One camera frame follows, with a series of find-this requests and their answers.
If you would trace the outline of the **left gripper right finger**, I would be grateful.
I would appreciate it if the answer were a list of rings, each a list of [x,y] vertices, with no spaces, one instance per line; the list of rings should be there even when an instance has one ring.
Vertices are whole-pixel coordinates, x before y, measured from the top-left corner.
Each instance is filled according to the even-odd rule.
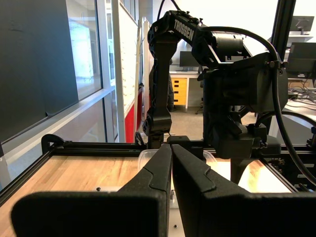
[[[250,193],[180,145],[173,183],[188,237],[313,237],[314,193]]]

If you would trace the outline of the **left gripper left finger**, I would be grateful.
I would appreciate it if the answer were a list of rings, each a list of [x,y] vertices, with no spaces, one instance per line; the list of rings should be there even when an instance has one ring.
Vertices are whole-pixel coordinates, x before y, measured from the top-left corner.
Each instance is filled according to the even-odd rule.
[[[165,237],[172,150],[162,145],[116,192],[38,192],[18,200],[11,222],[18,237]]]

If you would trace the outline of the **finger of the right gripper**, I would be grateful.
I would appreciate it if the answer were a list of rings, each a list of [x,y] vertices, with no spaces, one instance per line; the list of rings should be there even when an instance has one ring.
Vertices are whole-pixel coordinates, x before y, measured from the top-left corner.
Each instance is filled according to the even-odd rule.
[[[245,169],[251,163],[252,159],[231,159],[231,181],[238,185]]]

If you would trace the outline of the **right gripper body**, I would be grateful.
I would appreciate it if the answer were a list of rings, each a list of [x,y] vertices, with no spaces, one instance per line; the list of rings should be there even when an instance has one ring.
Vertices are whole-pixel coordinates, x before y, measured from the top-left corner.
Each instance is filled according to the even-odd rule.
[[[274,111],[274,79],[278,79],[280,107],[287,103],[285,68],[269,53],[204,69],[198,79],[203,82],[203,139],[215,148],[236,142],[255,146],[264,139],[263,131],[241,123],[241,115]]]

